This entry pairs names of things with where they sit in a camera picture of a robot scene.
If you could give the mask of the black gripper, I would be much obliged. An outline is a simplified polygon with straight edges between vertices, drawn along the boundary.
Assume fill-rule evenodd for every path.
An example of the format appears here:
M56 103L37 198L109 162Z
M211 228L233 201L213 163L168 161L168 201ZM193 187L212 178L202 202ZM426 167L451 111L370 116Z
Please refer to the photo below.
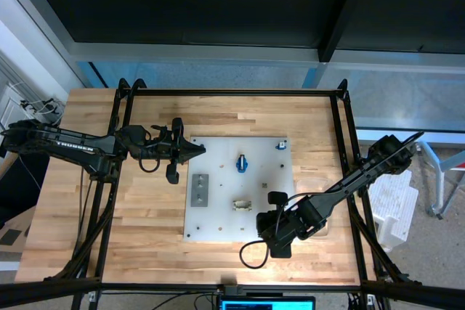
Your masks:
M256 215L258 235L265 242L272 258L290 258L291 244L296 237L302 238L309 228L302 215L298 203L291 203L297 199L303 203L308 198L307 193L289 197L285 192L269 192L268 203L273 209Z
M159 135L145 145L145 159L156 160L156 165L153 169L145 169L145 172L154 173L159 169L161 160L169 160L166 167L166 179L170 184L178 184L177 164L180 162L180 155L181 163L184 164L190 159L204 154L206 148L202 144L194 144L183 138L184 125L181 118L173 119L171 130L168 130L167 126L152 125L152 128L159 130Z

